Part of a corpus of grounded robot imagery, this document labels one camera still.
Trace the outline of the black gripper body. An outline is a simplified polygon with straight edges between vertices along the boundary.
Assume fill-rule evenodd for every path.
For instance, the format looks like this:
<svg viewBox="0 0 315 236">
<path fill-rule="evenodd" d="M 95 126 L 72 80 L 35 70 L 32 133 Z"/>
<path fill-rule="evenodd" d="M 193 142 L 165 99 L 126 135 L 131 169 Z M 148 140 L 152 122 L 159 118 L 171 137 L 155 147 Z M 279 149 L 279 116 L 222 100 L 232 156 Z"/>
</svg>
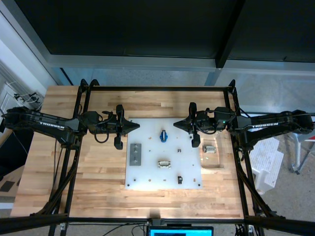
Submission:
<svg viewBox="0 0 315 236">
<path fill-rule="evenodd" d="M 116 114 L 112 116 L 107 125 L 107 130 L 109 134 L 116 134 L 114 138 L 114 147 L 116 149 L 123 149 L 123 142 L 121 140 L 122 128 L 123 128 L 123 119 L 124 109 L 122 105 L 116 106 Z"/>
<path fill-rule="evenodd" d="M 205 111 L 197 111 L 197 105 L 194 102 L 189 104 L 189 118 L 190 118 L 190 135 L 192 135 L 191 145 L 193 148 L 199 147 L 201 143 L 200 135 L 210 134 L 209 118 Z"/>
</svg>

